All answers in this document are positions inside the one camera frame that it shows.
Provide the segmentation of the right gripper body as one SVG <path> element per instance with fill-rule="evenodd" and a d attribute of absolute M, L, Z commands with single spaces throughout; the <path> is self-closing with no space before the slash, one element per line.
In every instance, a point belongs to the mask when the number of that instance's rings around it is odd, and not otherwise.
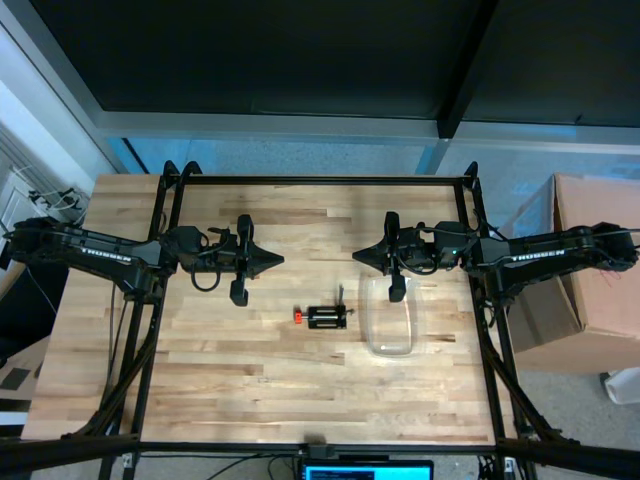
<path fill-rule="evenodd" d="M 384 240 L 386 241 L 385 267 L 391 276 L 389 300 L 399 303 L 406 295 L 406 278 L 402 272 L 425 275 L 425 241 L 421 238 L 420 223 L 416 227 L 400 227 L 396 212 L 386 213 Z"/>

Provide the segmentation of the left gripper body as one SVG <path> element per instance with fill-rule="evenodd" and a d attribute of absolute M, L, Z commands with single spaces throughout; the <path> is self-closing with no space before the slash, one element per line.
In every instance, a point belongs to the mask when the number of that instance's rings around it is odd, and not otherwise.
<path fill-rule="evenodd" d="M 229 234 L 219 251 L 219 265 L 222 273 L 234 273 L 230 284 L 230 299 L 235 306 L 246 306 L 249 294 L 245 288 L 248 276 L 249 243 L 253 239 L 253 222 L 248 214 L 237 220 L 237 233 Z"/>

